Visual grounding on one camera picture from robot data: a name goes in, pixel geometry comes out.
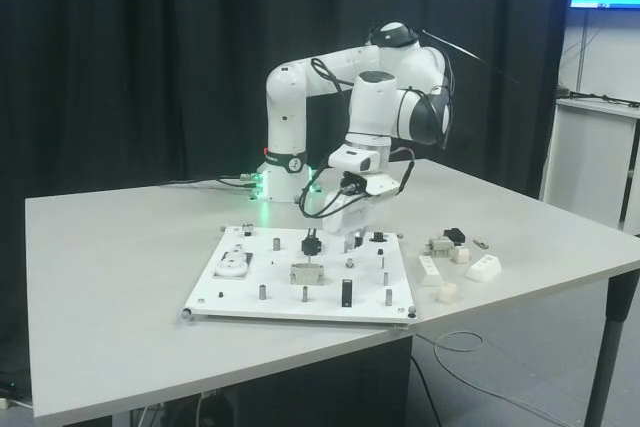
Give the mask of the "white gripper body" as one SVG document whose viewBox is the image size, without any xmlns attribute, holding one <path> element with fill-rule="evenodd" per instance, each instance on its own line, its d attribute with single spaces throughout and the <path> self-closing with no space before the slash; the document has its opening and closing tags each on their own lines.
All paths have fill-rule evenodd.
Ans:
<svg viewBox="0 0 640 427">
<path fill-rule="evenodd" d="M 332 235 L 347 235 L 373 222 L 373 205 L 364 194 L 344 195 L 330 191 L 324 201 L 322 229 Z"/>
</svg>

